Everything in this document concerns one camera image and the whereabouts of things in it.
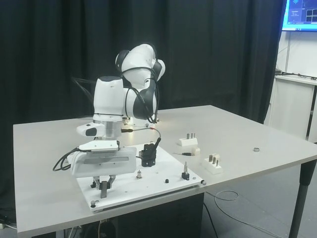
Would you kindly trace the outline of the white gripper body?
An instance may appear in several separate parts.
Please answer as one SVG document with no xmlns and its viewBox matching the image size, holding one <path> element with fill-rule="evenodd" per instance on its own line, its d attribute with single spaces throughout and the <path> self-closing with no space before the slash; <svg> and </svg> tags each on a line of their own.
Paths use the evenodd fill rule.
<svg viewBox="0 0 317 238">
<path fill-rule="evenodd" d="M 76 152 L 70 157 L 70 164 L 71 173 L 76 178 L 133 173 L 136 170 L 136 148 Z"/>
</svg>

